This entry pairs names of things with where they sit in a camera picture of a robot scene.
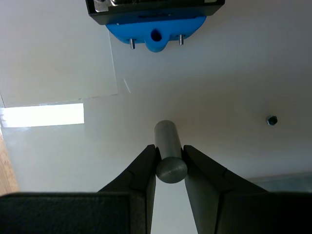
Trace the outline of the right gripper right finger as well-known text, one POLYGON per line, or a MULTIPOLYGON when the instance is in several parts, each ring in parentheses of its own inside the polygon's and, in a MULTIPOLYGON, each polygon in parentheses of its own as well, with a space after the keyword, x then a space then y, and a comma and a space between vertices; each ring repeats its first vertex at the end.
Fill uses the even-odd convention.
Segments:
POLYGON ((191 145, 185 186, 199 234, 310 234, 312 195, 269 192, 191 145))

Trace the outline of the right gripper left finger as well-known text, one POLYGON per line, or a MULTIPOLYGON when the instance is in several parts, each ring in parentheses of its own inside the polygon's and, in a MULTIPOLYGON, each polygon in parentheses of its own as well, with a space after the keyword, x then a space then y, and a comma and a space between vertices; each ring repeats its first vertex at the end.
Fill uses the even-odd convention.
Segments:
POLYGON ((0 198, 3 234, 148 234, 156 188, 156 148, 148 145, 94 193, 11 193, 0 198))

